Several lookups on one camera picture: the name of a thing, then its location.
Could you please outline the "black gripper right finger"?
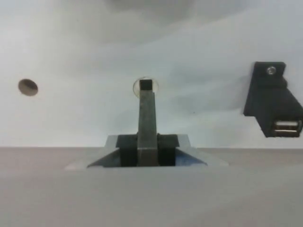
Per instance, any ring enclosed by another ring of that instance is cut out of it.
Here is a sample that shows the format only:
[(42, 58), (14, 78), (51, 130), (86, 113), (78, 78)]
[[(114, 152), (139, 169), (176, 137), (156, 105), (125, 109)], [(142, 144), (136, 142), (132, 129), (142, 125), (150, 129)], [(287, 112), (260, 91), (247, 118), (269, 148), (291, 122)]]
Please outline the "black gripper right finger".
[(160, 166), (193, 166), (208, 164), (195, 157), (189, 137), (185, 134), (158, 134), (158, 161)]

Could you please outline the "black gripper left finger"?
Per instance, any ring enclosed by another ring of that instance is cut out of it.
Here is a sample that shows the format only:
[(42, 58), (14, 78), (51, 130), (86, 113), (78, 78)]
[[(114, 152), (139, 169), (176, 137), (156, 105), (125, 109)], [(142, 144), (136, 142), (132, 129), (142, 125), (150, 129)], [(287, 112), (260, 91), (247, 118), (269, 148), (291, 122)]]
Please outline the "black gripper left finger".
[(89, 162), (90, 167), (136, 167), (137, 135), (109, 135), (100, 155)]

